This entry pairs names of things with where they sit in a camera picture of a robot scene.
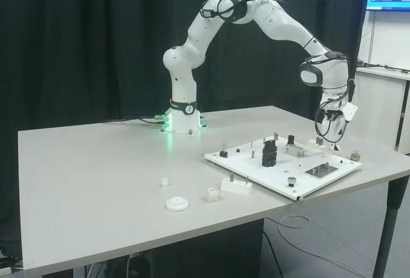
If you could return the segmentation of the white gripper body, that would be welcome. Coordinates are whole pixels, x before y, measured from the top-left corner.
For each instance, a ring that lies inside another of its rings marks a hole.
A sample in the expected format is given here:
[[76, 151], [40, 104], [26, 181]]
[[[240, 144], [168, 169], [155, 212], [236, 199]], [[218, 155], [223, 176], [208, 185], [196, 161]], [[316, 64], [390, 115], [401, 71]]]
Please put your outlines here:
[[329, 143], [335, 143], [341, 138], [340, 131], [345, 127], [345, 117], [337, 116], [334, 120], [329, 117], [324, 117], [322, 123], [319, 125], [319, 132], [322, 138]]

